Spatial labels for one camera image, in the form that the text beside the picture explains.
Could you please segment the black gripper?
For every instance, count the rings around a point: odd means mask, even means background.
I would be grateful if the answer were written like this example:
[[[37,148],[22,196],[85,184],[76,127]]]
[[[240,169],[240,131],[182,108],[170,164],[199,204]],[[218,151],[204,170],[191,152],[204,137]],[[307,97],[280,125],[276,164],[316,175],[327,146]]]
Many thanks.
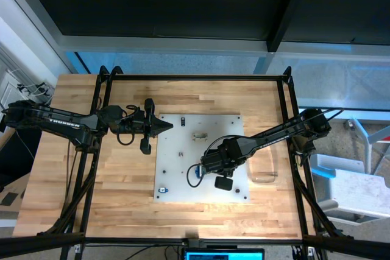
[[[151,154],[150,138],[155,138],[159,134],[170,130],[173,125],[159,119],[154,115],[155,105],[151,98],[144,101],[144,110],[137,108],[132,118],[132,133],[141,134],[140,150],[143,154]]]
[[[202,176],[215,174],[214,186],[216,189],[231,191],[233,188],[233,172],[235,163],[228,155],[225,147],[206,150],[200,159]]]

